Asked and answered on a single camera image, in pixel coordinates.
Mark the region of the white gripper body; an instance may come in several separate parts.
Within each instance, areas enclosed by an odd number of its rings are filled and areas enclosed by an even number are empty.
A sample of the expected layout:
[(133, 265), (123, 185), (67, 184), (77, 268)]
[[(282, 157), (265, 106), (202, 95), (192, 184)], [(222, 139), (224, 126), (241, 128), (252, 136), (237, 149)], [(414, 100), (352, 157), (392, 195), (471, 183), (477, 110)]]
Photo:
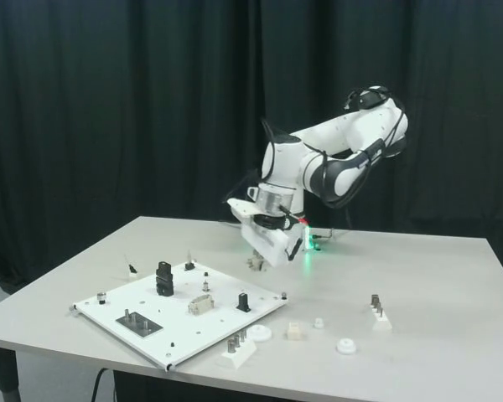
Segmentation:
[(287, 265), (304, 247), (304, 225), (300, 223), (281, 230), (246, 222), (241, 224), (241, 236), (253, 248), (247, 260), (249, 268)]

